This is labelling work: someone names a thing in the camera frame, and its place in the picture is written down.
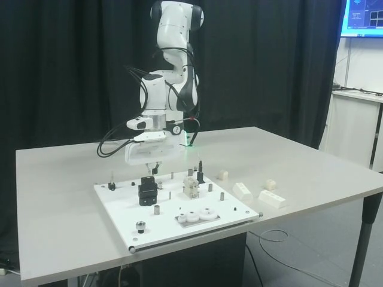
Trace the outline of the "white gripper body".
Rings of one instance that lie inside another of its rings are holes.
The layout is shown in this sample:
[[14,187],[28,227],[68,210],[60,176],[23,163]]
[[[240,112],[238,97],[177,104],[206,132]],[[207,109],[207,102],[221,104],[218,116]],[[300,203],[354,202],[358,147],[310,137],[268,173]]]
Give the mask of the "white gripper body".
[[125,162],[131,166],[173,160],[184,147],[175,138],[162,141],[130,143],[125,147]]

